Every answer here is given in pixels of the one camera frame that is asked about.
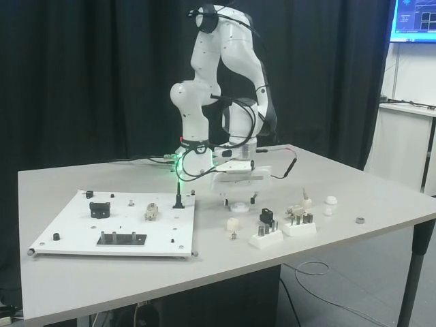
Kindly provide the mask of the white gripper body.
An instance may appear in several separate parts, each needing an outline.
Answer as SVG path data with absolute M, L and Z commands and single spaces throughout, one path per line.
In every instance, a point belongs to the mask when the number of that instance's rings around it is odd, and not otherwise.
M 219 194 L 265 191 L 271 184 L 271 166 L 256 167 L 250 172 L 217 172 L 213 175 L 211 191 Z

